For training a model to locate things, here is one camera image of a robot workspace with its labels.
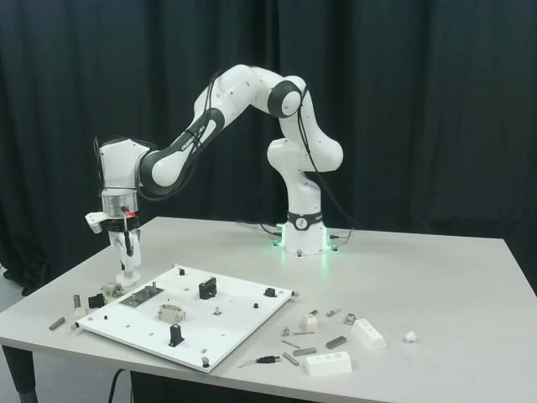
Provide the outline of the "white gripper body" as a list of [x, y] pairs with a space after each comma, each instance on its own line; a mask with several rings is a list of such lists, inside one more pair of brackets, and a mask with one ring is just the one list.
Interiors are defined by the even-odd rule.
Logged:
[[139, 270], [141, 267], [141, 251], [139, 245], [140, 231], [109, 232], [112, 249], [118, 256], [126, 271]]

